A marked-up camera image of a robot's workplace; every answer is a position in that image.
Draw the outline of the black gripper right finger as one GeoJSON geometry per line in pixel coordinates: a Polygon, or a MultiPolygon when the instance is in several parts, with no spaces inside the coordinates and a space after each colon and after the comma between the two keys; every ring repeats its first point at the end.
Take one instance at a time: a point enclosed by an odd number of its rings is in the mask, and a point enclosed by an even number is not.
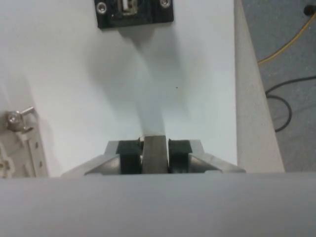
{"type": "Polygon", "coordinates": [[[243,168],[204,151],[200,140],[168,140],[170,173],[245,173],[243,168]]]}

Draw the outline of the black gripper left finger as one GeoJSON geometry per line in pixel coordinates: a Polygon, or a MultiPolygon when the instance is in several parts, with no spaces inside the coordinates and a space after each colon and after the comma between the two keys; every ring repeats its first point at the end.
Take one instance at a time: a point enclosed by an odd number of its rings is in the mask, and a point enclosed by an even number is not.
{"type": "Polygon", "coordinates": [[[105,152],[64,175],[130,175],[142,173],[142,142],[138,140],[110,141],[105,152]]]}

